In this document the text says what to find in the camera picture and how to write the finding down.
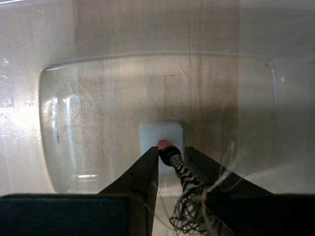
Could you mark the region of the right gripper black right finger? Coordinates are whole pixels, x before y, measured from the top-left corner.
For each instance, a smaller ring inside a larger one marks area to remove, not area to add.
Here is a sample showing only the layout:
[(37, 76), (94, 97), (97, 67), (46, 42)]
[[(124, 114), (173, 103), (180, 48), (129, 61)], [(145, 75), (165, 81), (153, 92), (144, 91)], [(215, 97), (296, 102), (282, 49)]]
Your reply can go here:
[(207, 236), (252, 236), (244, 222), (244, 208), (231, 212), (227, 200), (232, 197), (270, 195), (267, 190), (230, 172), (217, 161), (193, 147), (185, 148), (184, 226), (187, 232)]

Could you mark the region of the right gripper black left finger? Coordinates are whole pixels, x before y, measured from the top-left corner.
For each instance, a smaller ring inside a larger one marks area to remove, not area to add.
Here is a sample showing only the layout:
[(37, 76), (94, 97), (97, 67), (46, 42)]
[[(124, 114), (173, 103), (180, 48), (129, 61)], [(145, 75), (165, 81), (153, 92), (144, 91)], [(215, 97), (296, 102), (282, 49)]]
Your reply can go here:
[(108, 236), (150, 236), (158, 185), (158, 148), (149, 148), (117, 180), (98, 195), (107, 199)]

